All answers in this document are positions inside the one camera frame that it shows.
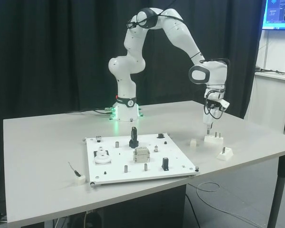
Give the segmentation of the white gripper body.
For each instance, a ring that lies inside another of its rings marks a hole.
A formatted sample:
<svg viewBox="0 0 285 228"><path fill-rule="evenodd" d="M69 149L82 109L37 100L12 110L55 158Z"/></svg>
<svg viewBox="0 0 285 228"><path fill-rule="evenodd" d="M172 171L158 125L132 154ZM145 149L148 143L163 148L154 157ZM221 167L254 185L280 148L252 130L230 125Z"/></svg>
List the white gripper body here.
<svg viewBox="0 0 285 228"><path fill-rule="evenodd" d="M207 130L210 130L212 128L212 124L214 120L212 116L213 116L212 110L210 112L208 110L204 110L203 123L206 125Z"/></svg>

